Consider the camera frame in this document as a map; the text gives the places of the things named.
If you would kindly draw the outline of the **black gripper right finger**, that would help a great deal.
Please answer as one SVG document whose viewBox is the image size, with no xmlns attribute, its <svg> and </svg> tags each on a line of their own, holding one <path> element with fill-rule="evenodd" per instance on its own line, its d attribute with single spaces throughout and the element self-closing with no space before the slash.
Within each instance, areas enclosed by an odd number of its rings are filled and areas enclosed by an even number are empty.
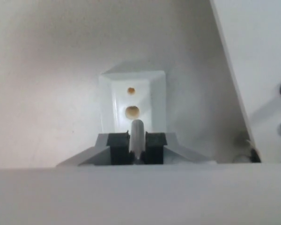
<svg viewBox="0 0 281 225">
<path fill-rule="evenodd" d="M 146 133 L 144 163 L 147 165 L 211 164 L 212 158 L 181 145 L 175 133 Z"/>
</svg>

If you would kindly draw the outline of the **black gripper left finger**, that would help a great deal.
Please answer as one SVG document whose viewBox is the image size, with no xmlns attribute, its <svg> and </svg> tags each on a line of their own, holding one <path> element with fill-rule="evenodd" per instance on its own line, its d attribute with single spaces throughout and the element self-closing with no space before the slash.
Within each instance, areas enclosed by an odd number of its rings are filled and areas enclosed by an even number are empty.
<svg viewBox="0 0 281 225">
<path fill-rule="evenodd" d="M 99 134 L 94 146 L 66 159 L 58 166 L 129 165 L 130 135 L 125 133 Z"/>
</svg>

